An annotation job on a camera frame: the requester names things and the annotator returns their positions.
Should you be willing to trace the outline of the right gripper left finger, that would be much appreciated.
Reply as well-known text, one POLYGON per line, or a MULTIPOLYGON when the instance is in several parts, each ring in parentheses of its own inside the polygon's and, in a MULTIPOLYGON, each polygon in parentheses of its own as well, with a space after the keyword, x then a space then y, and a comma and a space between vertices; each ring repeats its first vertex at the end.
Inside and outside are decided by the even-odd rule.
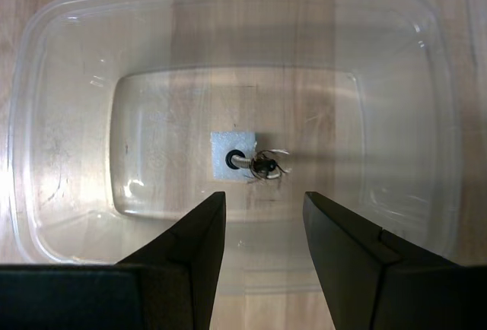
POLYGON ((114 265, 4 265, 3 329, 207 329, 224 254, 215 192, 114 265))

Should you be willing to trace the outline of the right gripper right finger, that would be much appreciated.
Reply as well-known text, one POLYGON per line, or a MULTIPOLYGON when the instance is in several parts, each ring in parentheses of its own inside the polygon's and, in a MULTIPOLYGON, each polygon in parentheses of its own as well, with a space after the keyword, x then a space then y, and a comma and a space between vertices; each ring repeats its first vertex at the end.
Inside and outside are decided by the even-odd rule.
POLYGON ((337 329, 484 329, 486 267, 462 266, 317 193, 304 227, 337 329))

